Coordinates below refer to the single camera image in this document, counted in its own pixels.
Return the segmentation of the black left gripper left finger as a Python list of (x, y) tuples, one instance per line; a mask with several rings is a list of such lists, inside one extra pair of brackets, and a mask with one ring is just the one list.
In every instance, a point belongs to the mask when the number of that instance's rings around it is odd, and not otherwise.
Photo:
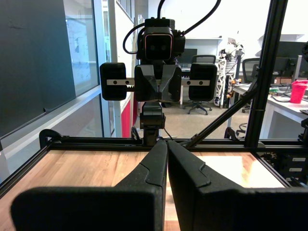
[(18, 231), (161, 231), (167, 144), (160, 140), (114, 187), (36, 187), (11, 205)]

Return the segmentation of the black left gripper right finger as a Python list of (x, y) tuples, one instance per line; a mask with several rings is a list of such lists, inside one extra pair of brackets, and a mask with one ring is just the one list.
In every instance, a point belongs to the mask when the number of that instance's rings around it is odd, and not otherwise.
[(305, 231), (306, 188), (249, 189), (180, 144), (168, 143), (168, 174), (183, 231)]

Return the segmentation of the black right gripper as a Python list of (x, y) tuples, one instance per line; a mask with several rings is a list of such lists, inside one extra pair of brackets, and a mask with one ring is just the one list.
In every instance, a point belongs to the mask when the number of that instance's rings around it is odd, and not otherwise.
[(181, 87), (189, 88), (192, 101), (211, 101), (215, 95), (217, 67), (215, 64), (193, 63), (188, 78), (183, 79), (179, 65), (153, 65), (135, 67), (134, 78), (126, 76), (124, 63), (104, 63), (100, 66), (103, 98), (106, 101), (126, 99), (134, 92), (137, 101), (178, 102)]

